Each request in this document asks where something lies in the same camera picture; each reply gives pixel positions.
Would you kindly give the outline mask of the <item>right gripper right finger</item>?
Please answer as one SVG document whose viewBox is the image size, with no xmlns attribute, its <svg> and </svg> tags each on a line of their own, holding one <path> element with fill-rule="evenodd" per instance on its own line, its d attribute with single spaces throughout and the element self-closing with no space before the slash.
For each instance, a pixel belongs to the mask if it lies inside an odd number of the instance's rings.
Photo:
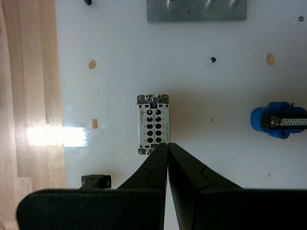
<svg viewBox="0 0 307 230">
<path fill-rule="evenodd" d="M 168 145 L 168 177 L 182 230 L 304 230 L 307 192 L 246 189 L 179 145 Z"/>
</svg>

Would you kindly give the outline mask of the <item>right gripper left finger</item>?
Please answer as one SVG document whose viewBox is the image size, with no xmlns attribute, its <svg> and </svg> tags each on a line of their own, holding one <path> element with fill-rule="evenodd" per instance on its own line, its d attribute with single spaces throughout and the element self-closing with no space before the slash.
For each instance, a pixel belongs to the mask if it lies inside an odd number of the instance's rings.
<svg viewBox="0 0 307 230">
<path fill-rule="evenodd" d="M 16 219 L 22 230 L 161 230 L 168 146 L 159 144 L 120 187 L 46 189 L 26 196 Z"/>
</svg>

